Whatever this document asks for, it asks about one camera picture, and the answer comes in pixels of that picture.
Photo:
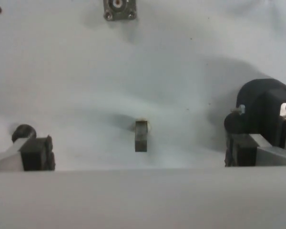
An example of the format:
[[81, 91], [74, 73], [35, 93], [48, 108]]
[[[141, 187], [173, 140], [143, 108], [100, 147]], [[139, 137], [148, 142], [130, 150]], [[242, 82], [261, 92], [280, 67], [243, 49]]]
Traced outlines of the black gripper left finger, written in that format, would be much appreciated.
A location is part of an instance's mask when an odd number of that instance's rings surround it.
[[0, 152], [0, 171], [54, 171], [52, 137], [19, 138]]

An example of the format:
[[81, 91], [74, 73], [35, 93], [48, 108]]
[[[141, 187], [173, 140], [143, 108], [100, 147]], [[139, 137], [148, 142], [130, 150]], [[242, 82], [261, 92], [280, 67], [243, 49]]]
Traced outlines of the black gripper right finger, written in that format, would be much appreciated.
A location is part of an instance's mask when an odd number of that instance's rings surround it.
[[260, 134], [227, 134], [226, 167], [286, 166], [286, 150], [272, 146]]

